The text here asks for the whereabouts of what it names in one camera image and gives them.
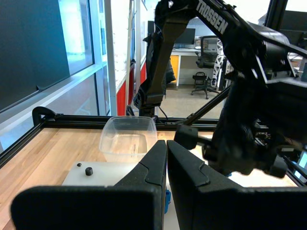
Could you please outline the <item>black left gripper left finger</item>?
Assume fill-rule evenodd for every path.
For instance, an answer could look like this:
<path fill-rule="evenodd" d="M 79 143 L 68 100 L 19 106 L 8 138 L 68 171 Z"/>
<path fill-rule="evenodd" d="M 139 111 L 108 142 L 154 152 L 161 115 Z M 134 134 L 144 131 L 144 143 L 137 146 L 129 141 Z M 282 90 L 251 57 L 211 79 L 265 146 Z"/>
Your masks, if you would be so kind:
<path fill-rule="evenodd" d="M 161 230 L 167 147 L 157 141 L 114 186 L 36 186 L 11 204 L 18 230 Z"/>

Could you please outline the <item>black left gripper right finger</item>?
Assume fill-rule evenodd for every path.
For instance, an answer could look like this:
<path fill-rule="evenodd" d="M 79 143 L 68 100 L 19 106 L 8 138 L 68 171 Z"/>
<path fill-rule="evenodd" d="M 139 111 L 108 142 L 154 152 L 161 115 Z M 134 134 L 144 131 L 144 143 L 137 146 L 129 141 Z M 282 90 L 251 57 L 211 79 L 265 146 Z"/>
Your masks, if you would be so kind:
<path fill-rule="evenodd" d="M 182 230 L 304 230 L 304 187 L 245 188 L 173 140 L 168 178 Z"/>

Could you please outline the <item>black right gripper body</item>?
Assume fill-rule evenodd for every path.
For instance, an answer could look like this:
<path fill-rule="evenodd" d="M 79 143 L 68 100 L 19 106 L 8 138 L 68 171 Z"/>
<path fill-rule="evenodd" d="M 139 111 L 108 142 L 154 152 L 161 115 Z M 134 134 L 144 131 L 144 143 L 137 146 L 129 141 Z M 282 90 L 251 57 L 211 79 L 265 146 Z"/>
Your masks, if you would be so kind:
<path fill-rule="evenodd" d="M 257 142 L 251 133 L 245 136 L 241 131 L 238 135 L 230 134 L 229 131 L 223 134 L 215 132 L 213 138 L 208 139 L 199 136 L 196 128 L 179 125 L 174 141 L 188 150 L 201 145 L 202 156 L 208 165 L 225 176 L 233 172 L 249 175 L 258 169 L 265 174 L 283 178 L 287 172 L 283 158 Z"/>

